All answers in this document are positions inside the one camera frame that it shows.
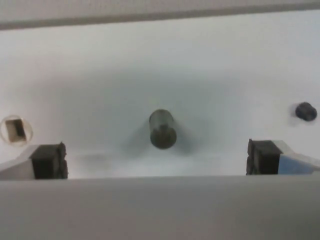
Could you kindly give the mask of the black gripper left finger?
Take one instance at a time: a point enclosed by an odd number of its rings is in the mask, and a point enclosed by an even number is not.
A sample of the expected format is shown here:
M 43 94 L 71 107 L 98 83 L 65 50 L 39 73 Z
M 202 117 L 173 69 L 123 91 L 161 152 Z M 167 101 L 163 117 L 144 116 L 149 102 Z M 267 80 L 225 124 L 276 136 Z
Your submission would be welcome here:
M 1 180 L 56 180 L 68 178 L 63 142 L 27 147 L 18 157 L 0 164 Z

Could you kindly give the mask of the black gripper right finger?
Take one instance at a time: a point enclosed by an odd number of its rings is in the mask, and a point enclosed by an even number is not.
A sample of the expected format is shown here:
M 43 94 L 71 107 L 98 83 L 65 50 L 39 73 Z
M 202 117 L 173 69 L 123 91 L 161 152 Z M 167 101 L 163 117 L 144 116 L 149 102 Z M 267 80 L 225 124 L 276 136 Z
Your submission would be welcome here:
M 310 175 L 320 160 L 293 151 L 282 140 L 252 140 L 247 146 L 246 175 Z

